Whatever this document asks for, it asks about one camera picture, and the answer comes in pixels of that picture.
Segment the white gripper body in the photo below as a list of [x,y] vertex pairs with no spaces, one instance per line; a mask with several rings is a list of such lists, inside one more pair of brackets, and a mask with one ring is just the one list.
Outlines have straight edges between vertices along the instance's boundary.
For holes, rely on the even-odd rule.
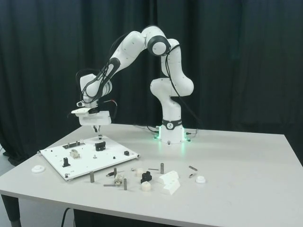
[[100,111],[98,113],[85,113],[79,115],[80,125],[109,125],[111,117],[109,111]]

